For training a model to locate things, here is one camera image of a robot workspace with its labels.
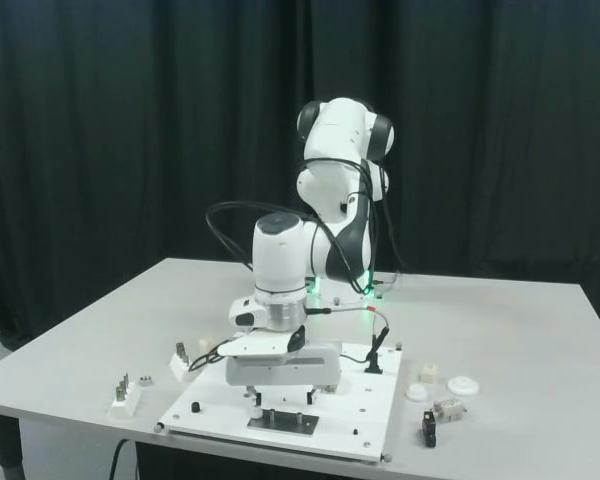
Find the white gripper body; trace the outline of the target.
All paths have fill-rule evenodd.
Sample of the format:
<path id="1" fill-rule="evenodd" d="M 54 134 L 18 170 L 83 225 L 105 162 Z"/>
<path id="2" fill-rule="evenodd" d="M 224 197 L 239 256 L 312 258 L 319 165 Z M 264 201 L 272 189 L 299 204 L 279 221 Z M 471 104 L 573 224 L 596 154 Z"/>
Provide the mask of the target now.
<path id="1" fill-rule="evenodd" d="M 307 344 L 282 357 L 230 357 L 225 380 L 231 386 L 337 385 L 341 379 L 341 342 Z"/>

